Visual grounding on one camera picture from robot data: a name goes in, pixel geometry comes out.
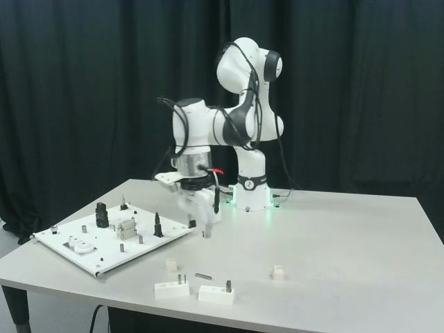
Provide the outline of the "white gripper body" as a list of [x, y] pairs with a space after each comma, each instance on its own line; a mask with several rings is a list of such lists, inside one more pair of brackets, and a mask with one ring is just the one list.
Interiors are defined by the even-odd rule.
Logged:
[[214, 211], [215, 191], [202, 189], [199, 191], [180, 190], [178, 206], [191, 215], [198, 223], [213, 225], [221, 221], [221, 211]]

